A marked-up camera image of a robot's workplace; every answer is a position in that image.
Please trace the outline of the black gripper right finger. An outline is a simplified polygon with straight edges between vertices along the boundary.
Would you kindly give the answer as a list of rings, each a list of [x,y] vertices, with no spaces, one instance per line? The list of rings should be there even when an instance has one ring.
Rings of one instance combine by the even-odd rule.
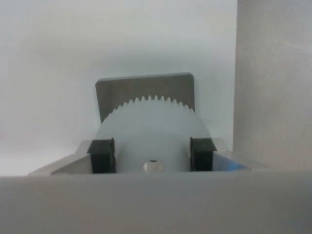
[[[251,168],[222,156],[212,138],[190,138],[191,171],[250,171]]]

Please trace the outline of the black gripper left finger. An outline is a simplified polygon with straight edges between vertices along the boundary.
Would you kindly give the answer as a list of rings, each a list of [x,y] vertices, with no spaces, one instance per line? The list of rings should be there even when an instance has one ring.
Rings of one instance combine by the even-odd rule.
[[[88,175],[115,172],[114,139],[84,140],[77,150],[30,175]]]

